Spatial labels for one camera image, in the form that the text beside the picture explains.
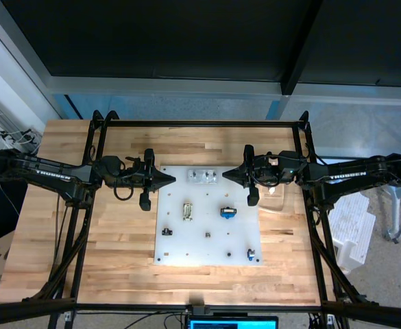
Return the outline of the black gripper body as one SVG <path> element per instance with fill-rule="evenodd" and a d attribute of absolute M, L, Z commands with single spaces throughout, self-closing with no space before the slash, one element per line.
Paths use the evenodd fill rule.
<path fill-rule="evenodd" d="M 121 186 L 131 190 L 130 196 L 124 201 L 129 200 L 133 196 L 135 188 L 141 188 L 143 192 L 139 196 L 139 206 L 141 210 L 151 210 L 151 201 L 149 192 L 151 191 L 152 174 L 151 169 L 154 166 L 154 151 L 146 149 L 144 151 L 143 160 L 127 156 L 126 160 L 132 162 L 132 166 L 124 169 L 122 173 Z"/>
<path fill-rule="evenodd" d="M 259 190 L 256 185 L 273 188 L 280 183 L 279 174 L 269 162 L 274 159 L 271 152 L 266 155 L 256 156 L 252 145 L 245 145 L 243 152 L 244 164 L 246 166 L 247 184 L 249 195 L 247 205 L 256 206 L 260 199 Z"/>

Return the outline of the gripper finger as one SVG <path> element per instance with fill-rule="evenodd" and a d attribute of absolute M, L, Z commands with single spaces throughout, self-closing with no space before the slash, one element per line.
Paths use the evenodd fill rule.
<path fill-rule="evenodd" d="M 236 168 L 224 171 L 222 176 L 246 176 L 246 164 L 243 163 Z"/>
<path fill-rule="evenodd" d="M 242 188 L 246 188 L 246 178 L 226 176 L 226 175 L 223 175 L 223 178 L 238 184 Z"/>
<path fill-rule="evenodd" d="M 159 171 L 155 166 L 151 169 L 151 174 L 154 180 L 174 180 L 175 177 Z"/>
<path fill-rule="evenodd" d="M 173 184 L 175 182 L 175 179 L 163 179 L 163 180 L 153 180 L 151 183 L 151 191 L 155 193 L 158 191 L 160 188 Z"/>

